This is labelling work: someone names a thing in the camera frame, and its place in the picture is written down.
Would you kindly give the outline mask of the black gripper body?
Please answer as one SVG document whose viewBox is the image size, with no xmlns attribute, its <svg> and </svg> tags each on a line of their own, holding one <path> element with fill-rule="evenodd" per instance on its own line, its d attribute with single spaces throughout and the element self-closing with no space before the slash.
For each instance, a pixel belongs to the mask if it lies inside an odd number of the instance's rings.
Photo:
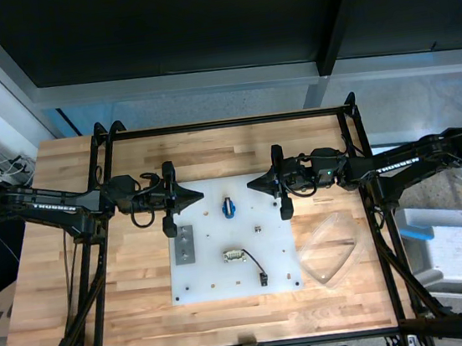
<svg viewBox="0 0 462 346">
<path fill-rule="evenodd" d="M 290 194 L 298 198 L 312 197 L 316 193 L 314 179 L 301 165 L 300 157 L 284 158 L 282 146 L 271 147 L 272 167 L 274 168 L 276 194 L 280 199 L 280 214 L 282 220 L 289 220 L 294 215 L 293 200 Z"/>
<path fill-rule="evenodd" d="M 162 164 L 162 175 L 159 177 L 155 173 L 142 173 L 141 178 L 148 180 L 150 183 L 144 189 L 144 203 L 147 208 L 155 213 L 158 210 L 165 212 L 162 219 L 162 228 L 165 236 L 177 235 L 177 226 L 173 221 L 173 215 L 176 212 L 175 192 L 175 168 L 171 161 Z"/>
</svg>

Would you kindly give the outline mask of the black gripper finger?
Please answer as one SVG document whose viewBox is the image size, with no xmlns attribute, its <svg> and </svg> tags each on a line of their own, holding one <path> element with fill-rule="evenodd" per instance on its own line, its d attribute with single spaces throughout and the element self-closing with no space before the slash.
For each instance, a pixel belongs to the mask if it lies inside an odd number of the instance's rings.
<svg viewBox="0 0 462 346">
<path fill-rule="evenodd" d="M 202 192 L 195 191 L 195 190 L 189 189 L 189 188 L 184 188 L 179 183 L 175 183 L 174 187 L 175 187 L 176 198 L 184 198 L 184 197 L 192 197 L 192 196 L 203 195 Z"/>
<path fill-rule="evenodd" d="M 249 181 L 247 183 L 248 187 L 253 187 L 253 186 L 260 186 L 260 185 L 266 185 L 268 183 L 272 184 L 275 181 L 275 174 L 274 174 L 274 168 L 269 168 L 269 170 L 263 174 L 260 175 L 258 178 L 253 179 L 252 181 Z"/>
<path fill-rule="evenodd" d="M 266 194 L 271 196 L 272 198 L 276 198 L 276 187 L 274 183 L 267 183 L 267 184 L 260 184 L 260 185 L 249 185 L 248 189 L 254 190 L 256 192 L 261 192 L 262 194 Z"/>
<path fill-rule="evenodd" d="M 179 197 L 177 199 L 177 212 L 182 212 L 183 210 L 185 210 L 185 208 L 188 208 L 192 204 L 195 204 L 199 200 L 202 200 L 202 199 L 203 199 L 202 194 L 191 195 L 191 196 L 188 196 L 188 197 L 184 196 L 183 198 Z"/>
</svg>

